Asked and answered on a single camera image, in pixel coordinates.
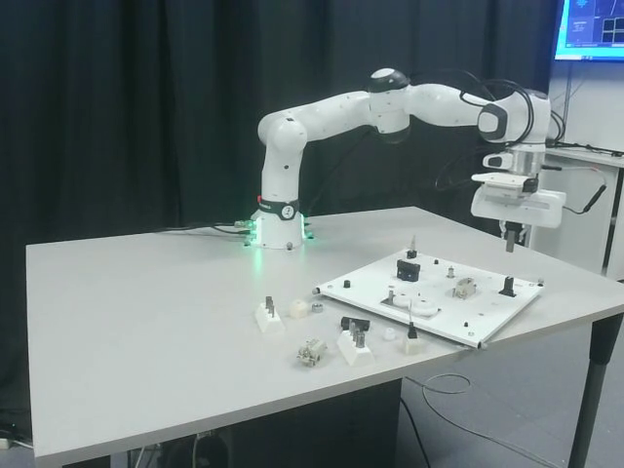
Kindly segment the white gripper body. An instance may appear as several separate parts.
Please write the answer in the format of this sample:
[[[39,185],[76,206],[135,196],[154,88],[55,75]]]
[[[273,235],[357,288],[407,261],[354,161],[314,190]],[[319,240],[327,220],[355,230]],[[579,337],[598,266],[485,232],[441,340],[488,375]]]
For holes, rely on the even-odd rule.
[[[505,222],[557,228],[563,217],[566,194],[538,190],[529,195],[498,194],[481,187],[475,193],[471,214]]]

